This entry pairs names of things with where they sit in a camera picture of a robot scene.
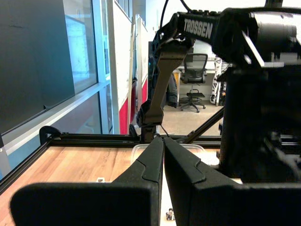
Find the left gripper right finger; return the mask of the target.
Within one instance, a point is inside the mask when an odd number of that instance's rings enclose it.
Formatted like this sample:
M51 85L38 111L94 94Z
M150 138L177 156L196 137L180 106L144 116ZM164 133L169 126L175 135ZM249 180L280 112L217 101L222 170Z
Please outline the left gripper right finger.
M179 226L298 226L297 183L238 184L165 138L165 175Z

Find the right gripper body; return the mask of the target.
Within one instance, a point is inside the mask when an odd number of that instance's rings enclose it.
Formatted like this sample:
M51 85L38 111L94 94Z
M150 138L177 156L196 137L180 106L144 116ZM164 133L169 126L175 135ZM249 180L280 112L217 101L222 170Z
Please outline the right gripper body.
M301 155L281 135L301 137L299 70L228 69L220 166L244 183L300 182Z

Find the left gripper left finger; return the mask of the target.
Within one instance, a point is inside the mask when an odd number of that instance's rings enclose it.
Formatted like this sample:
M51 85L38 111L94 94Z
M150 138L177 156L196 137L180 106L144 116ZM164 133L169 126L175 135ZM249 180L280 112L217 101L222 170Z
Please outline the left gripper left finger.
M17 226L158 226L164 142L157 137L110 183L36 183L14 193Z

